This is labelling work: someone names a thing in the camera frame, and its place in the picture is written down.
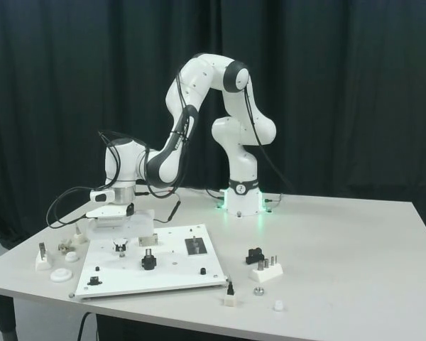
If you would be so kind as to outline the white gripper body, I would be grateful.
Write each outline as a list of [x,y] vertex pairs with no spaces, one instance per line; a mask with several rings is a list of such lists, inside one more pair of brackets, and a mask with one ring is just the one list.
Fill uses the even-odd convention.
[[90,219],[88,239],[120,239],[149,237],[154,233],[154,210],[137,210],[129,217],[100,217]]

